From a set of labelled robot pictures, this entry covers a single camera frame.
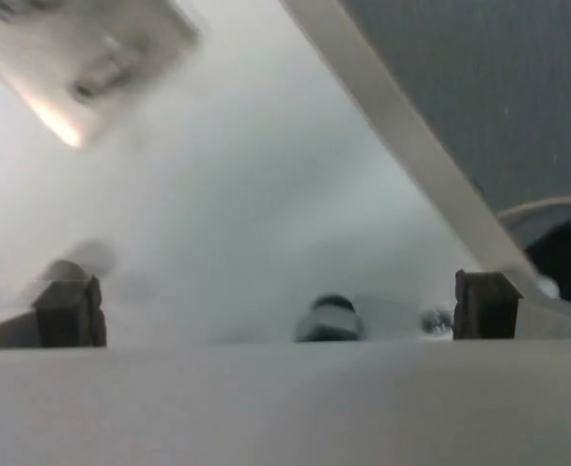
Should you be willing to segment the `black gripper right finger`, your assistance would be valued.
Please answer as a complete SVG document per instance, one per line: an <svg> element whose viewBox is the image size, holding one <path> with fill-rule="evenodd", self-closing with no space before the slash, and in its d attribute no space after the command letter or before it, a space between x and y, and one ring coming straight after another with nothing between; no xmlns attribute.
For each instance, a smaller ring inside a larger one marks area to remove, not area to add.
<svg viewBox="0 0 571 466"><path fill-rule="evenodd" d="M455 274L456 340L571 339L571 303L556 283L516 271Z"/></svg>

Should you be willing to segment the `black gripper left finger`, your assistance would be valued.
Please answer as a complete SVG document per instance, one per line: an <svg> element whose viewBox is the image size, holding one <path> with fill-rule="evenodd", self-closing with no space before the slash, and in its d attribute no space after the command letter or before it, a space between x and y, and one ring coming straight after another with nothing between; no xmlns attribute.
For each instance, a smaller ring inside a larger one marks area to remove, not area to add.
<svg viewBox="0 0 571 466"><path fill-rule="evenodd" d="M32 303L0 311L0 349L104 348L99 280L54 280Z"/></svg>

